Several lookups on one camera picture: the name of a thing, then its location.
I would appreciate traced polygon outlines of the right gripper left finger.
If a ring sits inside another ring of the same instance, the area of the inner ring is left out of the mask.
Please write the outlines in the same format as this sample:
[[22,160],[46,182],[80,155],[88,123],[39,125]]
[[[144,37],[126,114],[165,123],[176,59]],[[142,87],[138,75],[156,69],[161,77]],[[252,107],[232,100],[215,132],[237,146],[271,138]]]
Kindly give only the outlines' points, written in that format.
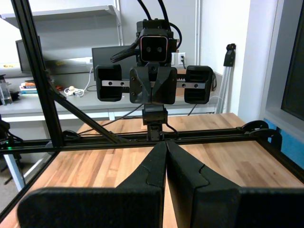
[[22,228],[160,228],[166,143],[115,188],[41,188],[18,205]]

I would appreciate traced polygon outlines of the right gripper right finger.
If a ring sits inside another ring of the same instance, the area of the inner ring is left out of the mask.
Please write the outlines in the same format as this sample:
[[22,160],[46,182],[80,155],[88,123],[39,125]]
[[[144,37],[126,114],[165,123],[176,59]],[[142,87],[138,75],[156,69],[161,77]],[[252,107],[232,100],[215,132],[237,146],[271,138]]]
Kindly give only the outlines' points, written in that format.
[[240,187],[174,142],[167,177],[180,228],[302,228],[301,188]]

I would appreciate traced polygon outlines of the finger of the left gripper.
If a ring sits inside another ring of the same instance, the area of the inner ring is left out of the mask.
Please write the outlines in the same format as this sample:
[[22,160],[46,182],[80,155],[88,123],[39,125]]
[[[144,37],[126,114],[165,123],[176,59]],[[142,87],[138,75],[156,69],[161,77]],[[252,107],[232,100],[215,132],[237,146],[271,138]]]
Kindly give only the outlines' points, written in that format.
[[130,101],[133,104],[152,102],[152,87],[147,67],[137,66],[130,70]]
[[152,88],[152,103],[172,105],[175,102],[177,85],[177,69],[160,66]]

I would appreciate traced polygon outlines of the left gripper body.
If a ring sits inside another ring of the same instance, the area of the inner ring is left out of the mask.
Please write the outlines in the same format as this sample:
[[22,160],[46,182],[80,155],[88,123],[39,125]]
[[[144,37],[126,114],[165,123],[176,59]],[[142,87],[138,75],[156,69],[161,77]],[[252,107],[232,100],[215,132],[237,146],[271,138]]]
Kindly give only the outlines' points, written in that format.
[[[148,68],[153,88],[160,65],[148,64],[144,67]],[[128,80],[122,79],[120,65],[97,66],[95,74],[97,97],[100,101],[120,101],[125,88],[130,95],[130,77]],[[208,66],[188,66],[184,75],[177,71],[176,90],[184,90],[184,101],[188,104],[206,104],[209,101],[212,77],[213,70]]]

